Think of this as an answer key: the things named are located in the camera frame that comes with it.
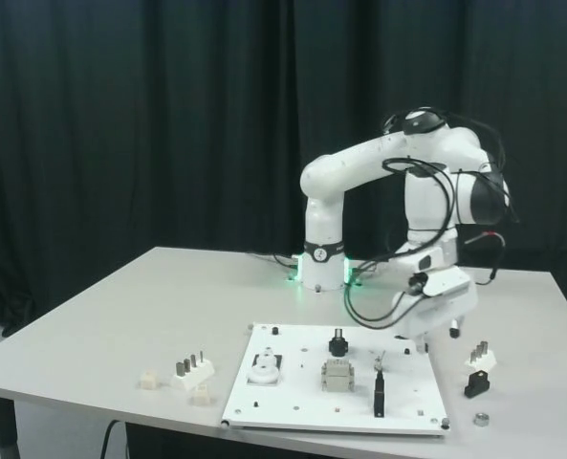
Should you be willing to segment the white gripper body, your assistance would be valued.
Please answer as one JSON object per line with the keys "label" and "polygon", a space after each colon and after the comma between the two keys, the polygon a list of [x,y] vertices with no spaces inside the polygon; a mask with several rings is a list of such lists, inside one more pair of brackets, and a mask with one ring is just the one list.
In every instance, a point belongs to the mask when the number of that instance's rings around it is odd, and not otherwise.
{"label": "white gripper body", "polygon": [[406,339],[418,340],[452,321],[464,321],[464,316],[478,304],[478,294],[473,282],[444,295],[427,296],[423,293],[402,291],[396,293],[392,305],[393,330]]}

